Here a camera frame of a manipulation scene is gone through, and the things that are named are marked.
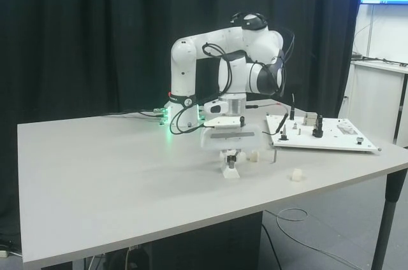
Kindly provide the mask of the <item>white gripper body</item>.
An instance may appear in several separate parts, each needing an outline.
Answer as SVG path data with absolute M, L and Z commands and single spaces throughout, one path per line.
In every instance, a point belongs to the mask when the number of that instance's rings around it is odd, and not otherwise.
M 262 145 L 259 129 L 244 129 L 236 132 L 205 129 L 200 135 L 200 145 L 205 150 L 251 149 Z

